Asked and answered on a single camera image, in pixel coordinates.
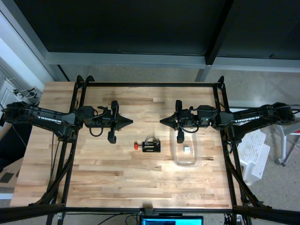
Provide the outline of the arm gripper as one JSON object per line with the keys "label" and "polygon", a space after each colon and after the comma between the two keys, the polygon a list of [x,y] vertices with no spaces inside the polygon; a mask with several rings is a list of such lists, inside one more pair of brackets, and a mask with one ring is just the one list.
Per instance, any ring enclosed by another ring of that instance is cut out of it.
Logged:
{"label": "arm gripper", "polygon": [[109,143],[116,143],[116,139],[117,139],[115,136],[116,126],[117,126],[117,130],[119,131],[122,128],[133,123],[133,120],[121,116],[118,113],[118,111],[119,111],[119,104],[116,100],[114,100],[111,103],[111,110],[108,110],[103,117],[103,122],[105,124],[105,127],[110,128],[110,131],[108,132]]}
{"label": "arm gripper", "polygon": [[166,117],[164,119],[160,120],[160,123],[163,125],[166,125],[172,129],[176,128],[176,122],[177,121],[177,143],[183,143],[185,140],[184,132],[183,132],[183,126],[188,124],[189,120],[189,112],[188,110],[182,109],[182,101],[176,100],[175,104],[175,110],[176,112],[173,113],[173,115]]}

